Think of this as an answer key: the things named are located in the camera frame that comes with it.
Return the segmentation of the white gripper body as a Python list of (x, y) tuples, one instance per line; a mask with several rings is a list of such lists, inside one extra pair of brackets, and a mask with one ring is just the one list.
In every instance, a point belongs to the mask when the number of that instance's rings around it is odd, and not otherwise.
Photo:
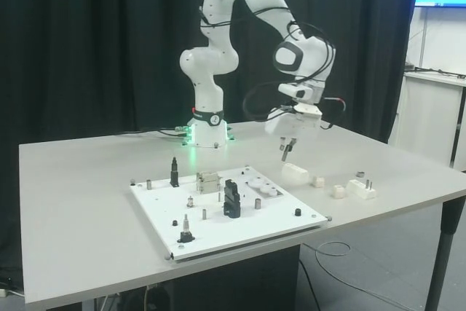
[(311, 109), (309, 113), (272, 111), (266, 118), (265, 131), (278, 137), (300, 137), (303, 133), (316, 130), (320, 126), (321, 111)]

